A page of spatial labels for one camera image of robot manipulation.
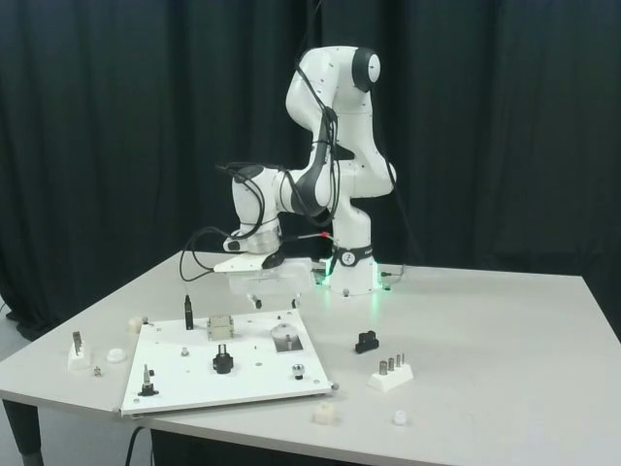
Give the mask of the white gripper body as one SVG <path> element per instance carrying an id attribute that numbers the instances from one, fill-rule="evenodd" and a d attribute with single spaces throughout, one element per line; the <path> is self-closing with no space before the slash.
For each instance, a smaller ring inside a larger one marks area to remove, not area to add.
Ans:
<path id="1" fill-rule="evenodd" d="M 285 259 L 278 267 L 226 276 L 234 294 L 295 296 L 311 290 L 311 260 Z"/>

